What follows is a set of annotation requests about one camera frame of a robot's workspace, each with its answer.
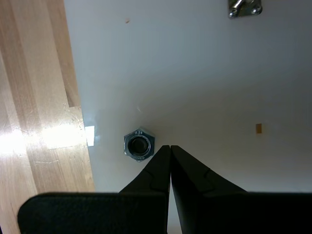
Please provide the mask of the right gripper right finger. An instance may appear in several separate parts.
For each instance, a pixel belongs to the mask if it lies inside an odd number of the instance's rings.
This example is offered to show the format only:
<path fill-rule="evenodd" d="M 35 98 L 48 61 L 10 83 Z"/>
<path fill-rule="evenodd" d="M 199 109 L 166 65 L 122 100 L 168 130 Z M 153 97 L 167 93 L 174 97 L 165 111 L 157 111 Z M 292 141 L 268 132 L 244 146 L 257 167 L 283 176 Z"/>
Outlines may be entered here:
<path fill-rule="evenodd" d="M 248 192 L 179 146 L 171 147 L 171 181 L 184 234 L 309 234 L 309 193 Z"/>

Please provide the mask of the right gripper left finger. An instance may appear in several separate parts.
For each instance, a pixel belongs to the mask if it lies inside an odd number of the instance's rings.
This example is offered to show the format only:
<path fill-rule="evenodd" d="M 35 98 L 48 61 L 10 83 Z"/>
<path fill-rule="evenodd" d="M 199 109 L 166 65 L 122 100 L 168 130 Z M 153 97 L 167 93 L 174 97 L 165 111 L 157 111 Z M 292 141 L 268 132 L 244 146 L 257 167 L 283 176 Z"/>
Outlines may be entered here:
<path fill-rule="evenodd" d="M 18 211 L 22 234 L 165 234 L 170 146 L 118 193 L 43 193 Z"/>

